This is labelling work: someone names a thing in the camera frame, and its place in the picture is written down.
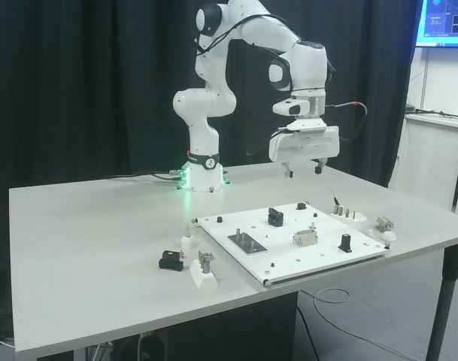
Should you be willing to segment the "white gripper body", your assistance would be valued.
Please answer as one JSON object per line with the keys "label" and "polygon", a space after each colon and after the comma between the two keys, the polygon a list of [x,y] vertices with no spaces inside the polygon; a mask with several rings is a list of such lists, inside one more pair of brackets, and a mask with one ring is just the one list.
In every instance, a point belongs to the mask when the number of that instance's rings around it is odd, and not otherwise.
{"label": "white gripper body", "polygon": [[279,132],[269,142],[272,162],[294,162],[298,159],[328,159],[340,151],[339,128],[329,126],[321,132]]}

